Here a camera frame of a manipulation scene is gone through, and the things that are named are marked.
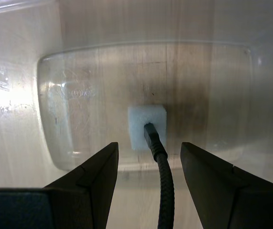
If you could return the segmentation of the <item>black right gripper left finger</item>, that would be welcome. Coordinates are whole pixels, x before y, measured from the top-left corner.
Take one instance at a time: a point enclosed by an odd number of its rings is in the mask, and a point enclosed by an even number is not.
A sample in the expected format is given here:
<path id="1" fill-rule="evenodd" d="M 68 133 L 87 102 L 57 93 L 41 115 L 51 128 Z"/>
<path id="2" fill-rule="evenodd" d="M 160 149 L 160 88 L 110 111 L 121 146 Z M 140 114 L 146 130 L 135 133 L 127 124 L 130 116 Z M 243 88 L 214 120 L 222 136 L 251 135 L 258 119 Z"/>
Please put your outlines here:
<path id="1" fill-rule="evenodd" d="M 112 142 L 43 188 L 0 188 L 0 229 L 106 228 L 118 158 Z"/>

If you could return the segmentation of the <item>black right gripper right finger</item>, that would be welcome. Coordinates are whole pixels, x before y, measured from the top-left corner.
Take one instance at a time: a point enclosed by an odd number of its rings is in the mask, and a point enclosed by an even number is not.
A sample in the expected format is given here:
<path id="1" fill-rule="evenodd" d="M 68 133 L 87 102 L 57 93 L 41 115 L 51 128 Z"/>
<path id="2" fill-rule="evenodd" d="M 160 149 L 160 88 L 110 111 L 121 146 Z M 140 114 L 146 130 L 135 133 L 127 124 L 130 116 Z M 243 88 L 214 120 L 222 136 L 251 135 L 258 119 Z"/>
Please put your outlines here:
<path id="1" fill-rule="evenodd" d="M 185 181 L 205 229 L 273 229 L 273 183 L 188 142 Z"/>

